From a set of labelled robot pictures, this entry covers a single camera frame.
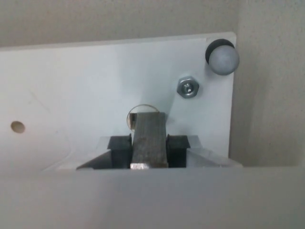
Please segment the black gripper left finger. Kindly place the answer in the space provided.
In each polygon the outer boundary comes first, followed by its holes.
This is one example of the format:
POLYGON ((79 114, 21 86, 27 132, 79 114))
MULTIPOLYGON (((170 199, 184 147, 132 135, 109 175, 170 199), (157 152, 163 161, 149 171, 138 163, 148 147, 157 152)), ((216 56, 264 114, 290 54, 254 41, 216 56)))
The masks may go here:
POLYGON ((89 149, 77 150, 57 164, 57 170, 129 169, 132 159, 132 136, 100 137, 89 149))

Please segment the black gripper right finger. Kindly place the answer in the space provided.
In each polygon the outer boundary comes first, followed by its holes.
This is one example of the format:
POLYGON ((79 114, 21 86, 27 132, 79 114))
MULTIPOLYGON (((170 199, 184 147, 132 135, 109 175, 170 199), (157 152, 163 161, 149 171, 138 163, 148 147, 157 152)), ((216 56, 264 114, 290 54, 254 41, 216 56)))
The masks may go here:
POLYGON ((243 166, 204 148, 196 135, 168 135, 166 147, 170 168, 243 166))

